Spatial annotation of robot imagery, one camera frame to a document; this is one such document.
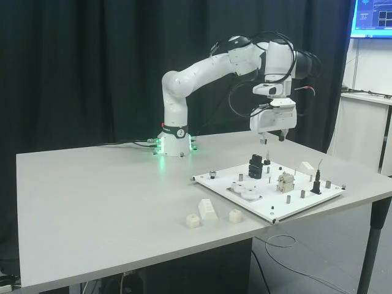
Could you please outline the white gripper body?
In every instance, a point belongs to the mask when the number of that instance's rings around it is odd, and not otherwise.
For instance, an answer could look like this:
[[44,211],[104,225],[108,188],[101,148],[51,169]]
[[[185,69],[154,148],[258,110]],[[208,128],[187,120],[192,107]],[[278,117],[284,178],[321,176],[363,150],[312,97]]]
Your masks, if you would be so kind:
[[265,133],[276,130],[289,130],[296,126],[297,114],[295,104],[283,107],[263,105],[251,112],[250,130]]

